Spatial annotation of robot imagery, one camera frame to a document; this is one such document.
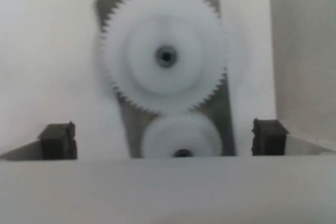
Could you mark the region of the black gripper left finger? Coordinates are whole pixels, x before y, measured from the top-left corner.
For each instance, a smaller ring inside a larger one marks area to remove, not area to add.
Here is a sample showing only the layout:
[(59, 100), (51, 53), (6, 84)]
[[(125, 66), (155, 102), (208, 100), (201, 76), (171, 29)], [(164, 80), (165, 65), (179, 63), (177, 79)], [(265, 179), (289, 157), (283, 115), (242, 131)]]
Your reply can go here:
[(77, 160), (76, 125), (40, 124), (1, 146), (1, 160)]

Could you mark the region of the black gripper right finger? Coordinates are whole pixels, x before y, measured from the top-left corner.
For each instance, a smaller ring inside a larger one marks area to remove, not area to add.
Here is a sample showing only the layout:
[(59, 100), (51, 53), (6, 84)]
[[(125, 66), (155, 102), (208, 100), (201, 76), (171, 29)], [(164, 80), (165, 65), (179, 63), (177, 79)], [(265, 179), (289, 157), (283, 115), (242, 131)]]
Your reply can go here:
[(254, 119), (253, 156), (334, 155), (335, 142), (318, 140), (286, 121)]

